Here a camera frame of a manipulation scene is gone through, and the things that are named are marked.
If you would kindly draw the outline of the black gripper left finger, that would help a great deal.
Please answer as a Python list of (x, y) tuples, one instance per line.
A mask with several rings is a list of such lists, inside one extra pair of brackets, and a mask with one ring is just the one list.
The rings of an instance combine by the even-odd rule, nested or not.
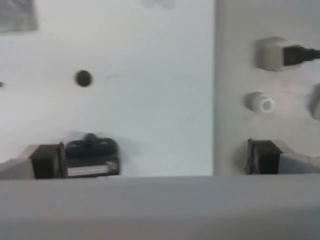
[(1, 180), (65, 179), (66, 151), (63, 142), (28, 146), (17, 158), (0, 164)]

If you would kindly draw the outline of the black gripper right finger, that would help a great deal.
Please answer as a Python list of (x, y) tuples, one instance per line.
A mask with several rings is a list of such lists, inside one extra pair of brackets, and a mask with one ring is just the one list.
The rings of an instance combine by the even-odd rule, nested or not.
[(279, 140), (247, 141), (246, 175), (319, 174), (320, 158), (293, 151)]

